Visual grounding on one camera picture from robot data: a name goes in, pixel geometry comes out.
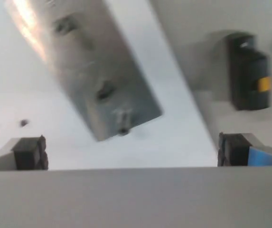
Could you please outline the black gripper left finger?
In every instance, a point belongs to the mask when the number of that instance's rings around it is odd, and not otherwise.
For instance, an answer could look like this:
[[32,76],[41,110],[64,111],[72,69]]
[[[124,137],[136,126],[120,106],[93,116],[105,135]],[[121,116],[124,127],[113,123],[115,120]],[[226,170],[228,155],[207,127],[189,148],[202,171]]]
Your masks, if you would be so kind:
[[0,149],[0,171],[48,170],[44,136],[12,138]]

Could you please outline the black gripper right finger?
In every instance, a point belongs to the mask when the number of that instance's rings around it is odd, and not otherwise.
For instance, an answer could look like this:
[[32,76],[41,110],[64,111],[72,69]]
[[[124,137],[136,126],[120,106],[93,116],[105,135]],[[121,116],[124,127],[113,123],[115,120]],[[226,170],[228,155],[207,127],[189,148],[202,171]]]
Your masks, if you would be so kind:
[[264,145],[252,133],[219,134],[218,167],[272,166],[272,147]]

